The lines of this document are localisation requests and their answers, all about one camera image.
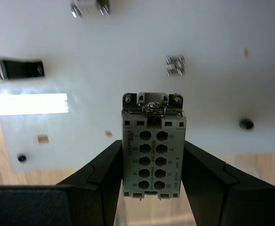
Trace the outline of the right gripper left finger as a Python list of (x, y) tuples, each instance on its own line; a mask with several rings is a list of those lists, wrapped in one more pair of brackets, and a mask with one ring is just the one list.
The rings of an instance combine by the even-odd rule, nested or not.
[(117, 140), (54, 186), (0, 186), (0, 226), (112, 226), (121, 179)]

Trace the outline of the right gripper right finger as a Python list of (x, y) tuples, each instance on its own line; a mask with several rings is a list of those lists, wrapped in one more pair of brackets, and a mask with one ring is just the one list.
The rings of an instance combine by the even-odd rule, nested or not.
[(275, 226), (275, 186), (185, 142), (184, 188), (198, 226)]

